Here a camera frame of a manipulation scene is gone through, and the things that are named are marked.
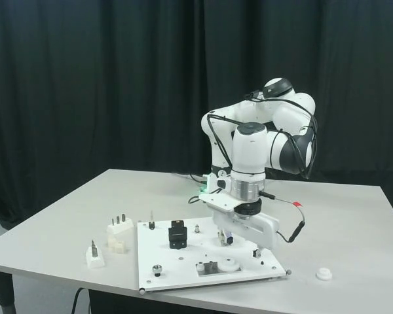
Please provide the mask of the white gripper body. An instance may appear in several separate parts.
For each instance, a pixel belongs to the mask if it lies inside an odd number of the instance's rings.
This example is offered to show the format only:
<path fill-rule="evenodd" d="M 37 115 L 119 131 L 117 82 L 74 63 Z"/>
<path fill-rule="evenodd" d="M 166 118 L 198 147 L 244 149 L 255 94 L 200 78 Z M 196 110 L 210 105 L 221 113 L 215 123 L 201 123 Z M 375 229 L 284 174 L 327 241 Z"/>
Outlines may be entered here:
<path fill-rule="evenodd" d="M 248 218 L 234 213 L 213 212 L 214 223 L 222 230 L 255 243 L 260 249 L 273 250 L 277 244 L 279 220 L 264 213 Z"/>

